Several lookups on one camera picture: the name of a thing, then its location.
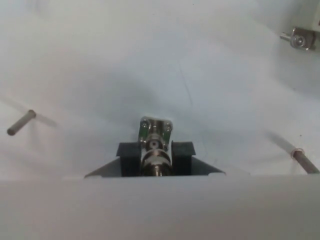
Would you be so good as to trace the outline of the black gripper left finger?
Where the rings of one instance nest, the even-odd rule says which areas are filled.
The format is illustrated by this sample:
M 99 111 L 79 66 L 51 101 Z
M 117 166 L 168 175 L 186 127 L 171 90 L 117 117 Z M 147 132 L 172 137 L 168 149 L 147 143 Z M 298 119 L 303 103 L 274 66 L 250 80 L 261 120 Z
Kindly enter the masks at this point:
M 138 142 L 121 142 L 116 159 L 86 174 L 85 178 L 127 178 L 141 176 L 141 145 Z

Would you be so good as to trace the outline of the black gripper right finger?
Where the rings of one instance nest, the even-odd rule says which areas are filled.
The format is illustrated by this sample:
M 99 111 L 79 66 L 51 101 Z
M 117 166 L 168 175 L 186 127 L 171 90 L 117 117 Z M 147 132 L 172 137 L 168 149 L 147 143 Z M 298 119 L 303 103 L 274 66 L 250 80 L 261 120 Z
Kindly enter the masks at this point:
M 175 176 L 208 176 L 210 174 L 226 174 L 223 170 L 212 166 L 196 156 L 192 141 L 171 142 L 172 169 Z

